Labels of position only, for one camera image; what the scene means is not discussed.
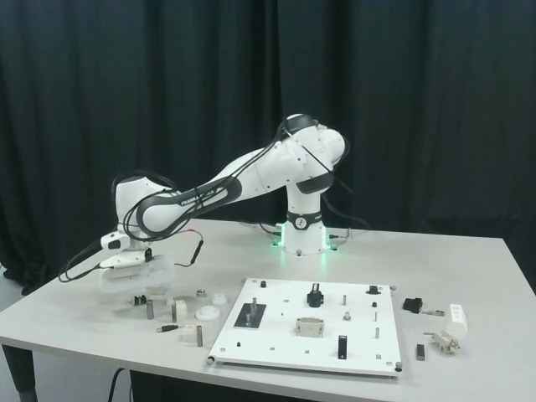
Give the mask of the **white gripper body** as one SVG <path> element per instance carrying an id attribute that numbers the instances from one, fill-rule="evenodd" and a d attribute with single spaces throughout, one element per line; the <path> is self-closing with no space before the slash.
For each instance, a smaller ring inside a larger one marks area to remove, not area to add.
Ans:
<path id="1" fill-rule="evenodd" d="M 157 255 L 152 260 L 106 267 L 100 274 L 102 293 L 141 291 L 166 287 L 174 280 L 174 262 L 169 255 Z"/>

